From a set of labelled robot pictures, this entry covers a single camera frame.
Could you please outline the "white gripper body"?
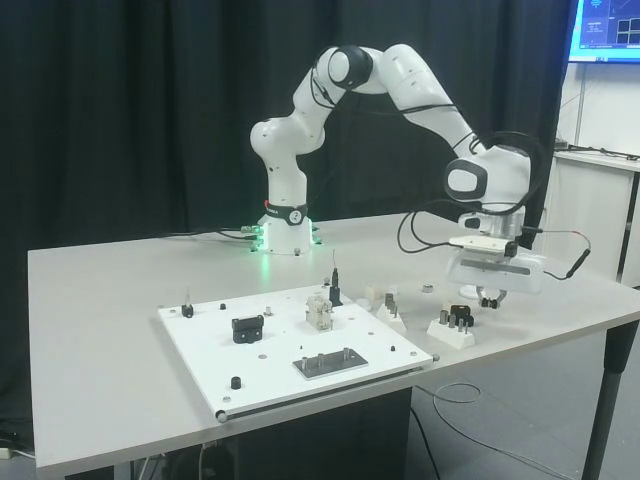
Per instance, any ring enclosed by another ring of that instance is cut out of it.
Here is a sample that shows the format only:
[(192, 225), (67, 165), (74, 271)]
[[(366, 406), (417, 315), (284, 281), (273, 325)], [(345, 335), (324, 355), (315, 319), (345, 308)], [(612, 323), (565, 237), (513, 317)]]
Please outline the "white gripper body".
[(506, 258), (462, 251), (449, 259), (446, 277), (458, 284), (538, 294), (544, 277), (544, 257), (521, 253)]

